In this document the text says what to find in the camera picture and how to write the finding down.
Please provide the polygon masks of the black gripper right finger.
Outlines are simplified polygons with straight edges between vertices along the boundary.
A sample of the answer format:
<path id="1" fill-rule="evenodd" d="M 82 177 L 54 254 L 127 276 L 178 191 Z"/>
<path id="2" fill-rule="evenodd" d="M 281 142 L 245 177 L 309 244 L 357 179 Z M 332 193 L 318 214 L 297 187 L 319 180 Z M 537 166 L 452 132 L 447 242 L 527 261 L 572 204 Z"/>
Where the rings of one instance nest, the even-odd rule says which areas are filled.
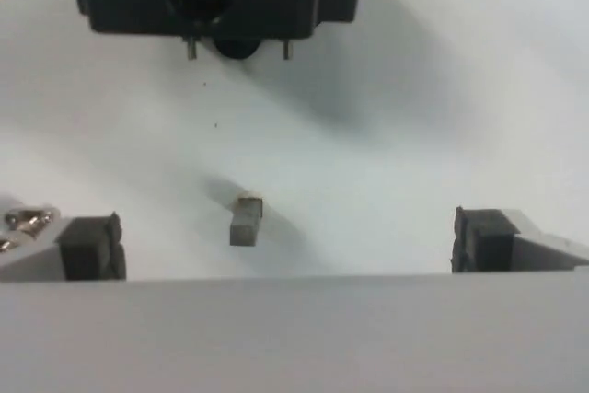
<path id="1" fill-rule="evenodd" d="M 543 231 L 515 209 L 456 208 L 453 272 L 550 272 L 588 267 L 588 247 Z"/>

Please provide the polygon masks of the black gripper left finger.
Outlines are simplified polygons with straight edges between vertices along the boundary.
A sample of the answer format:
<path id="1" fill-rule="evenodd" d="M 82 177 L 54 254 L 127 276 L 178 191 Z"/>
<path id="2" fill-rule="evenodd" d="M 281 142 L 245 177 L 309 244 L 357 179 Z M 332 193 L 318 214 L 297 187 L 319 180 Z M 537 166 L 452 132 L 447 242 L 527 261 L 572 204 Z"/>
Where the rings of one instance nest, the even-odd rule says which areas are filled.
<path id="1" fill-rule="evenodd" d="M 126 279 L 121 219 L 62 217 L 57 211 L 9 211 L 1 232 L 3 282 Z"/>

